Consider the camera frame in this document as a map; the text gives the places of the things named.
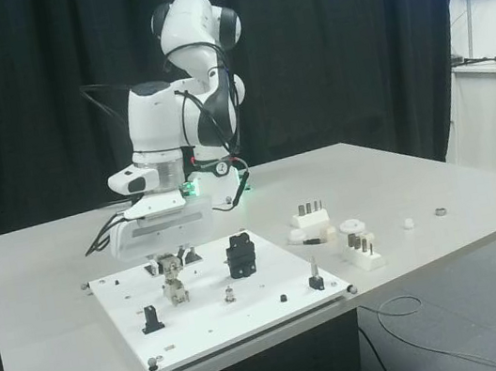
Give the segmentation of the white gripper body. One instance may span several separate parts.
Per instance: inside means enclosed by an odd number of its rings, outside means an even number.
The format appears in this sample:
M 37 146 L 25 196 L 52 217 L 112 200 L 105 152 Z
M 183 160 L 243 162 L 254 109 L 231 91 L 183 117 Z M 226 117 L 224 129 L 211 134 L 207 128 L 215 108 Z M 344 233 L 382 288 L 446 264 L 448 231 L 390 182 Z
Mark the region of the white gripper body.
M 167 254 L 179 246 L 191 247 L 208 242 L 213 227 L 210 198 L 192 198 L 183 209 L 164 216 L 116 225 L 110 233 L 110 251 L 116 260 L 125 262 Z

